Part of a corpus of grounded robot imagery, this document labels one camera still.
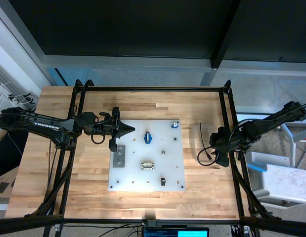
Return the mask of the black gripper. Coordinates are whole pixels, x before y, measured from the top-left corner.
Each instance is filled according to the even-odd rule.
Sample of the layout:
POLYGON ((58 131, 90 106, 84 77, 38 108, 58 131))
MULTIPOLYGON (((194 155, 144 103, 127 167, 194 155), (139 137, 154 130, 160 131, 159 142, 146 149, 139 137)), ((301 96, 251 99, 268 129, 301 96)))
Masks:
POLYGON ((104 117, 104 119, 96 122, 96 124, 94 125, 94 134, 101 135, 103 138, 102 141, 94 143, 100 145, 104 143, 105 137, 110 135, 111 139, 109 140, 109 149, 111 152, 116 152, 118 149, 118 145, 116 144, 118 131, 119 131, 119 138, 121 138, 129 133, 134 132, 135 128, 123 123, 120 120, 120 110, 118 107, 114 107, 112 109, 111 115, 107 112, 100 112, 99 115, 104 117))
POLYGON ((239 126, 236 126, 232 131, 228 128, 220 127, 218 133, 212 133, 210 136, 210 145, 212 149, 217 151, 216 163, 222 167, 229 166, 228 154, 230 152, 240 150, 240 140, 237 135, 239 126))

